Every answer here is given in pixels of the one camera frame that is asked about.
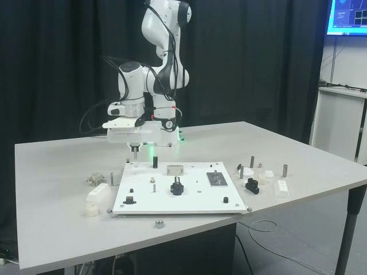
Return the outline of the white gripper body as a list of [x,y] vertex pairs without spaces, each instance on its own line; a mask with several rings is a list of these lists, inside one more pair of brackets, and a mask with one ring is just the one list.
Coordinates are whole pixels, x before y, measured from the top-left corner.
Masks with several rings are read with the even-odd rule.
[[152,132],[141,128],[124,129],[109,128],[107,130],[107,140],[110,143],[144,143],[152,142]]

